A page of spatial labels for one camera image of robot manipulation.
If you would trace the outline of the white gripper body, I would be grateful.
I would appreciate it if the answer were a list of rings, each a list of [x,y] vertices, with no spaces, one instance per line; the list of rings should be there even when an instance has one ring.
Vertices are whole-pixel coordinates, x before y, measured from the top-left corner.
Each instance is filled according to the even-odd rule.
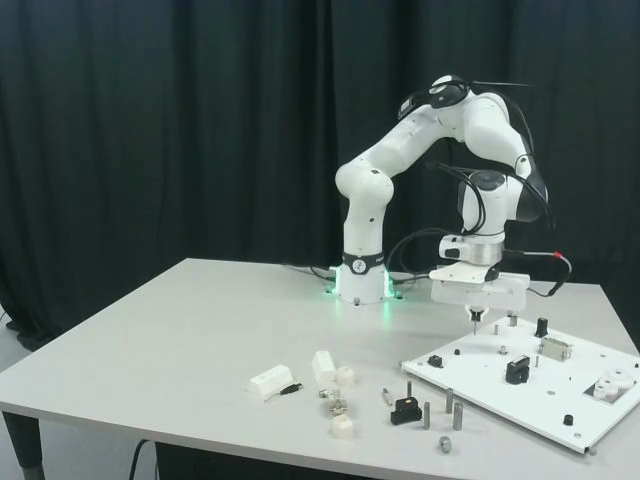
[[[433,301],[468,307],[525,307],[530,277],[525,274],[500,273],[496,280],[480,284],[435,281]]]

